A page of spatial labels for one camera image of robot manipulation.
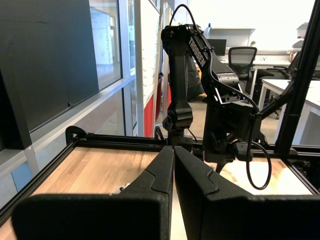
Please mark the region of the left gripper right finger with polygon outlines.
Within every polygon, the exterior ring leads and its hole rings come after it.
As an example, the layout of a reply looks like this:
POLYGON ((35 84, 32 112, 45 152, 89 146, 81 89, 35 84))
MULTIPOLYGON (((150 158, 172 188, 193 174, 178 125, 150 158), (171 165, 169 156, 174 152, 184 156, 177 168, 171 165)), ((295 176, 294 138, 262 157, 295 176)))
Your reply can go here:
POLYGON ((317 195, 253 195, 176 146, 174 177, 190 240, 317 240, 317 195))

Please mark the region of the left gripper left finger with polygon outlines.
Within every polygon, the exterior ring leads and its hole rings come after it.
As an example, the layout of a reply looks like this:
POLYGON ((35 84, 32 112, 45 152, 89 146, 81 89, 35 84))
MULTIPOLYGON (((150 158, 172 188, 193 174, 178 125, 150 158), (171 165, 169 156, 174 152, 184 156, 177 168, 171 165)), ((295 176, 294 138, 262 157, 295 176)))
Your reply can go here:
POLYGON ((165 146, 118 194, 39 194, 11 222, 19 240, 168 240, 174 152, 165 146))

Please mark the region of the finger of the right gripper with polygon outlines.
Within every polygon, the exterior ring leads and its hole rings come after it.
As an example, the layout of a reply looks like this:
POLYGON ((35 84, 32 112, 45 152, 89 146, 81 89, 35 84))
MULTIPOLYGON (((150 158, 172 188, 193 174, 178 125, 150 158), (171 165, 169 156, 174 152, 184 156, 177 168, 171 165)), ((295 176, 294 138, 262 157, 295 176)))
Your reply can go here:
POLYGON ((223 170, 223 168, 229 163, 232 163, 232 161, 227 161, 227 162, 223 162, 223 163, 217 163, 216 172, 220 173, 223 170))

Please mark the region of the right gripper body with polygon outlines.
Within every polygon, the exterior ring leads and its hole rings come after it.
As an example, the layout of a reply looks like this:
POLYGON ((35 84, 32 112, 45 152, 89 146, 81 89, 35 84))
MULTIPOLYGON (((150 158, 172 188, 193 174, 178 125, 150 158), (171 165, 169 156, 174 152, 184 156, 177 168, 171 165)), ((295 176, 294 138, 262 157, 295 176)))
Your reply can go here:
POLYGON ((255 114, 252 105, 244 102, 217 104, 208 102, 203 133, 202 148, 206 162, 232 162, 238 149, 227 140, 227 134, 245 142, 249 139, 252 119, 255 114))

